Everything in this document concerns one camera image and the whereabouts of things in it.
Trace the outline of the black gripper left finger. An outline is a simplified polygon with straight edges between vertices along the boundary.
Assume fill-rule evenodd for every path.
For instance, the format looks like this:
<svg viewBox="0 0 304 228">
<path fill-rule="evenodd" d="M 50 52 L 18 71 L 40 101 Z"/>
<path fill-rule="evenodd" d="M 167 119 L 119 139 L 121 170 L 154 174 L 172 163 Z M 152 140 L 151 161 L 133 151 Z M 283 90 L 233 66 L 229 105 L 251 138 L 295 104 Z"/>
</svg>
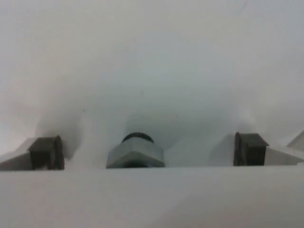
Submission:
<svg viewBox="0 0 304 228">
<path fill-rule="evenodd" d="M 0 156 L 2 171 L 56 171 L 65 169 L 60 136 L 26 139 L 15 151 Z"/>
</svg>

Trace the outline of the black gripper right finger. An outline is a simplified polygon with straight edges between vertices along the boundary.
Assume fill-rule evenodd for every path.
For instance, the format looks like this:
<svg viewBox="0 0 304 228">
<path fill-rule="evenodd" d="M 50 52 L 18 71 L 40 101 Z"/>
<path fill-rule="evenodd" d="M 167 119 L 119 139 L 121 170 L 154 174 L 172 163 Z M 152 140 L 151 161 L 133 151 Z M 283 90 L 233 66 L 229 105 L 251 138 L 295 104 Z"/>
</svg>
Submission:
<svg viewBox="0 0 304 228">
<path fill-rule="evenodd" d="M 285 166 L 303 163 L 303 151 L 286 146 L 271 146 L 257 133 L 235 134 L 234 166 Z"/>
</svg>

